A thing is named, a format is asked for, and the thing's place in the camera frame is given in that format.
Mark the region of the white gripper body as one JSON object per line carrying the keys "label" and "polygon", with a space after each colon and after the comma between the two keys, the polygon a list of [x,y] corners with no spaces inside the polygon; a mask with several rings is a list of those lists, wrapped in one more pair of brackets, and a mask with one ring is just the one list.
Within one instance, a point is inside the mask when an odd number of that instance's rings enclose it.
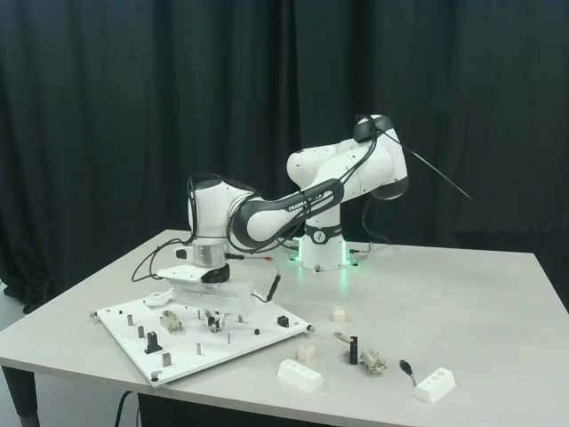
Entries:
{"label": "white gripper body", "polygon": [[200,310],[250,313],[254,303],[252,282],[227,281],[219,284],[181,283],[173,285],[176,301]]}

